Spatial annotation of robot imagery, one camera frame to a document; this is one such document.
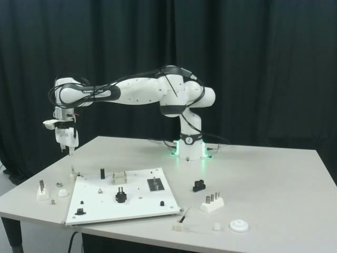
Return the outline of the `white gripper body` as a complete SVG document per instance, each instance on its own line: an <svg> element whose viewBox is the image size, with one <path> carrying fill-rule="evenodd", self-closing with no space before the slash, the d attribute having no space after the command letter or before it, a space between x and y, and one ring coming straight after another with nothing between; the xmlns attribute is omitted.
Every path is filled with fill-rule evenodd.
<svg viewBox="0 0 337 253"><path fill-rule="evenodd" d="M78 147L78 131L75 128L55 128L55 138L65 147Z"/></svg>

